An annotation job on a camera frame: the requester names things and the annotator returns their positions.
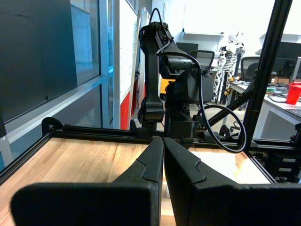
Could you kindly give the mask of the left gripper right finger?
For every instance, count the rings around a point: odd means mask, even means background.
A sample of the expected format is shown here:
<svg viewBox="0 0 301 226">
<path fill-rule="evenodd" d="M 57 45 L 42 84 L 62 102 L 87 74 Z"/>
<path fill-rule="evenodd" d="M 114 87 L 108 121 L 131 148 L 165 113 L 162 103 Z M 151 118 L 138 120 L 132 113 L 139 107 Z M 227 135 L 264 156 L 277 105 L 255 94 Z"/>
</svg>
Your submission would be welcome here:
<svg viewBox="0 0 301 226">
<path fill-rule="evenodd" d="M 298 226 L 299 184 L 239 184 L 171 138 L 164 168 L 179 226 Z"/>
</svg>

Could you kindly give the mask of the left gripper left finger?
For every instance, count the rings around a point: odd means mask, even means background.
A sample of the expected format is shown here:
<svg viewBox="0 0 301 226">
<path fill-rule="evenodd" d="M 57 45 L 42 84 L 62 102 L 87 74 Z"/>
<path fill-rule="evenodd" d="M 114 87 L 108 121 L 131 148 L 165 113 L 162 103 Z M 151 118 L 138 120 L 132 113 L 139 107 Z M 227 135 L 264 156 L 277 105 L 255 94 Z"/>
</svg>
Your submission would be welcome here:
<svg viewBox="0 0 301 226">
<path fill-rule="evenodd" d="M 164 144 L 155 138 L 111 183 L 35 183 L 10 209 L 17 226 L 157 226 Z"/>
</svg>

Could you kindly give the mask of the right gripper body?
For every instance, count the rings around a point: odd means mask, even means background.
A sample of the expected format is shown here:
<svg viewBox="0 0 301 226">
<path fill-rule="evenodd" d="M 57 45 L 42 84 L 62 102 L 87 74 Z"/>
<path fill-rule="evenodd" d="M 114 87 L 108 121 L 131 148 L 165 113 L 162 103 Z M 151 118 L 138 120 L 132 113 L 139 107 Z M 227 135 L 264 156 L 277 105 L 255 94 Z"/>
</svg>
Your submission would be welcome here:
<svg viewBox="0 0 301 226">
<path fill-rule="evenodd" d="M 199 129 L 199 122 L 190 115 L 190 105 L 182 101 L 165 102 L 165 129 L 171 137 L 192 138 Z"/>
</svg>

